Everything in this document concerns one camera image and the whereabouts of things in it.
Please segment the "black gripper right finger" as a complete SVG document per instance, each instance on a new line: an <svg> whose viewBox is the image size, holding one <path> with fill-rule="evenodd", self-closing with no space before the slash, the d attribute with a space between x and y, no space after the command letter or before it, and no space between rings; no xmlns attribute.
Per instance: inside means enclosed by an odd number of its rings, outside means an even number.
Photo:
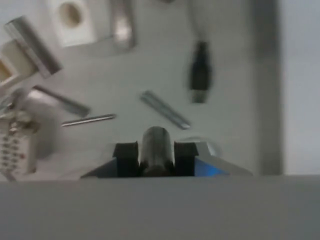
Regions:
<svg viewBox="0 0 320 240"><path fill-rule="evenodd" d="M252 176L240 166L210 151L207 142L174 143L175 175L179 177Z"/></svg>

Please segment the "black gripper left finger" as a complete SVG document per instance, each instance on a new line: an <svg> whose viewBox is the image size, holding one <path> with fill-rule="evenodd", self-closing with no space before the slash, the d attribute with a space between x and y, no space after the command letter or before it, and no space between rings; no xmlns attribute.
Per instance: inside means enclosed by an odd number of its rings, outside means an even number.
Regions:
<svg viewBox="0 0 320 240"><path fill-rule="evenodd" d="M138 142L117 143L112 160L85 173L81 178L136 178L139 170Z"/></svg>

